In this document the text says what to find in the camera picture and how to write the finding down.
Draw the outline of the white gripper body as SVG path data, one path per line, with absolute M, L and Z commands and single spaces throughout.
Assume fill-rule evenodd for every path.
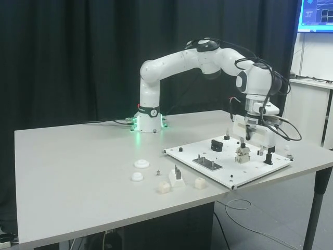
M 276 145 L 275 133 L 268 127 L 257 124 L 256 119 L 236 115 L 233 122 L 233 134 L 243 140 L 263 148 Z

